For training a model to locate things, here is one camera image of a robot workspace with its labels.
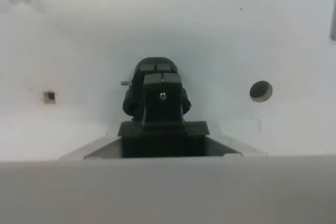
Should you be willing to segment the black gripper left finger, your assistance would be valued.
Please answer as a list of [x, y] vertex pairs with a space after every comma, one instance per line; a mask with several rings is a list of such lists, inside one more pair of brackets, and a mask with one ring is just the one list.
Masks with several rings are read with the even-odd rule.
[[142, 124], [125, 121], [110, 126], [104, 137], [83, 146], [84, 158], [144, 158]]

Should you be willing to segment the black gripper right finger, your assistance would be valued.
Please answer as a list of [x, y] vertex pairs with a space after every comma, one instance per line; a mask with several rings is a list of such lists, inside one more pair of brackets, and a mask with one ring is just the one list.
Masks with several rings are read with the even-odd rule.
[[235, 139], [222, 133], [218, 123], [191, 121], [185, 123], [183, 154], [187, 157], [242, 155]]

